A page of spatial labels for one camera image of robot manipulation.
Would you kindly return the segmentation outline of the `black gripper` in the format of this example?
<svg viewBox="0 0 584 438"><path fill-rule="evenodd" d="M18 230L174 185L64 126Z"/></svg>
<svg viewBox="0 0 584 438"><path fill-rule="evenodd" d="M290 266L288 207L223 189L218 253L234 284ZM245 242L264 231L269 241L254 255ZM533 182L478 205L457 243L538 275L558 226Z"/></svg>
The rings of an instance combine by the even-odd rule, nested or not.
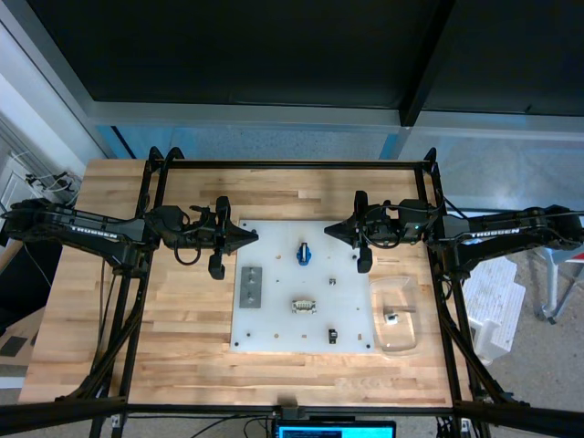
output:
<svg viewBox="0 0 584 438"><path fill-rule="evenodd" d="M213 253L209 257L208 272L212 279L224 279L225 267L222 262L225 252L227 223L230 219L231 206L226 196L220 196L215 203L215 211L204 208L201 213L199 229L199 248L211 249ZM256 242L259 237L254 231L241 228L230 223L230 253Z"/></svg>
<svg viewBox="0 0 584 438"><path fill-rule="evenodd" d="M388 217L380 205L369 205L368 195L364 191L356 191L354 208L355 215L328 225L324 233L351 248L355 248L356 235L360 251L357 260L358 272L369 273L373 265L372 248L388 247Z"/></svg>

